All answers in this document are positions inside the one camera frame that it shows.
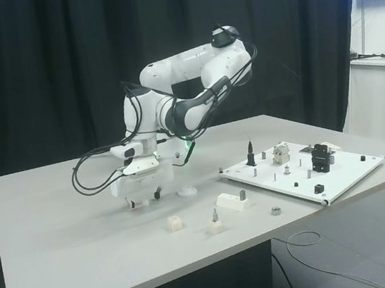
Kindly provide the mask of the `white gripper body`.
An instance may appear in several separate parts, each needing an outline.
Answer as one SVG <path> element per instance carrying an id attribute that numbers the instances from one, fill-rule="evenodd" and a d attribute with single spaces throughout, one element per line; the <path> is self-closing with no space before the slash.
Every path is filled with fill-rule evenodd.
<path id="1" fill-rule="evenodd" d="M 117 198 L 136 199 L 151 196 L 174 178 L 173 166 L 161 164 L 156 169 L 135 175 L 117 175 L 117 180 L 110 184 L 111 193 Z"/>

